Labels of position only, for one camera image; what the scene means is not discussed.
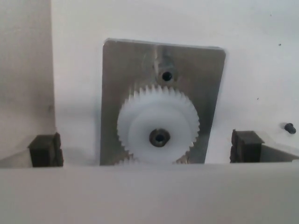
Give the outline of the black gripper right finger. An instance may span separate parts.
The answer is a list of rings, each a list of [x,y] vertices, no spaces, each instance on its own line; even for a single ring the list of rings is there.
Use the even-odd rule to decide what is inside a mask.
[[[230,163],[275,163],[299,160],[299,149],[276,143],[265,132],[232,131]]]

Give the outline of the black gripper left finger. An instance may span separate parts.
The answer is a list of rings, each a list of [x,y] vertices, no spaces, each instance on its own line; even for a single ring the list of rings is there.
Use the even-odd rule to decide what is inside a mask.
[[[0,153],[2,168],[47,168],[64,165],[61,135],[30,135],[13,148]]]

